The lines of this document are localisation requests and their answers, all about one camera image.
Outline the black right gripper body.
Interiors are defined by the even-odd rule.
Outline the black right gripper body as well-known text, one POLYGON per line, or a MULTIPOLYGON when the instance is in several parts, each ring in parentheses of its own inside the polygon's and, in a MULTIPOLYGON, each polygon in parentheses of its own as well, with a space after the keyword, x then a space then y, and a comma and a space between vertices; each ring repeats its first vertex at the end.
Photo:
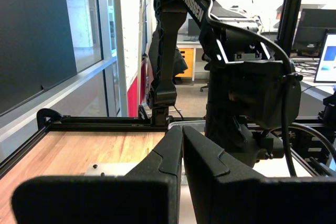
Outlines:
POLYGON ((249 167, 282 158, 289 144, 270 134, 299 114, 302 75, 280 61, 209 62, 205 135, 249 167))

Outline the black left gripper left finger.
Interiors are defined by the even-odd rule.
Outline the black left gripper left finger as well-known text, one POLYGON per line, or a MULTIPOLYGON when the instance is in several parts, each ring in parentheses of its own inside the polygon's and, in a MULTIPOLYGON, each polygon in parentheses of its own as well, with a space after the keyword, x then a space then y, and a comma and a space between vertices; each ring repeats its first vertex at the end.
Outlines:
POLYGON ((18 223, 178 223, 183 134, 167 131, 124 176, 40 176, 11 198, 18 223))

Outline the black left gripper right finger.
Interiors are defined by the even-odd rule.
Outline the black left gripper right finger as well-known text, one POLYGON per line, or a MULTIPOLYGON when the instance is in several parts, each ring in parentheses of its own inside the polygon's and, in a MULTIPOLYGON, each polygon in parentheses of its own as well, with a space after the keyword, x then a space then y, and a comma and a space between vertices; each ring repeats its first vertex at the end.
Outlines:
POLYGON ((335 223, 335 179, 269 178, 183 127, 184 168, 197 223, 335 223))

